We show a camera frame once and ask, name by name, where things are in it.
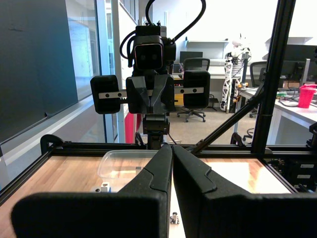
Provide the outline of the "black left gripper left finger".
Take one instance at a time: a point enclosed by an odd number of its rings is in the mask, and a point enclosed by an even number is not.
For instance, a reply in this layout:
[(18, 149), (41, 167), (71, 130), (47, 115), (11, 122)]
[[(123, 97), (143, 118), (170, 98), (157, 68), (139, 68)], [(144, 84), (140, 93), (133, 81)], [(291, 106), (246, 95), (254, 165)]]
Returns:
[(45, 192), (19, 200), (11, 223), (19, 238), (166, 238), (172, 148), (162, 146), (116, 193)]

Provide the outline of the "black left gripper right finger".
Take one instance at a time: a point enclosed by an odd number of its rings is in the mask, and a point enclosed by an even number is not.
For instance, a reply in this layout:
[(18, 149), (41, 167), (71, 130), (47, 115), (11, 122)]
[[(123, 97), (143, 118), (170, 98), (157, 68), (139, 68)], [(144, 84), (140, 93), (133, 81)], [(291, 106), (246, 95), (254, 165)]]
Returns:
[(173, 179), (188, 238), (314, 238), (312, 193), (254, 194), (181, 146), (173, 147)]

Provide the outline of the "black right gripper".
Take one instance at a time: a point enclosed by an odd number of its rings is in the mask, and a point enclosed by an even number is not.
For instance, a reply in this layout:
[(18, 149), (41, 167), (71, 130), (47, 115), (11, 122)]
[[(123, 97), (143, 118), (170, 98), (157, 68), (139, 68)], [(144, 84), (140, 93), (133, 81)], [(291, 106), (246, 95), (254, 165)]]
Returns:
[(171, 74), (128, 77), (125, 89), (119, 89), (115, 75), (95, 76), (90, 84), (98, 114), (115, 114), (122, 104), (127, 104), (132, 114), (173, 112), (176, 94), (183, 96), (188, 109), (209, 104), (210, 74), (205, 70), (188, 70), (181, 80)]

